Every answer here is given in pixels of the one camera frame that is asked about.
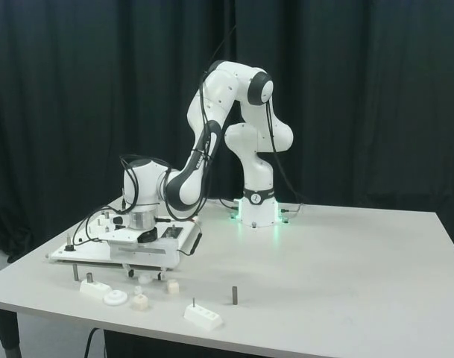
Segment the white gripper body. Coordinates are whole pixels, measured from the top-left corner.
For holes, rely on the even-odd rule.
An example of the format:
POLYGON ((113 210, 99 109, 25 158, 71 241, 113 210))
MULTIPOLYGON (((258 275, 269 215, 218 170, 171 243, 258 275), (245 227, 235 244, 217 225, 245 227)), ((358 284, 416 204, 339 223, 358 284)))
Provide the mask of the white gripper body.
POLYGON ((180 262, 178 241, 158 239, 149 243, 108 242, 112 261, 132 266, 174 269, 180 262))

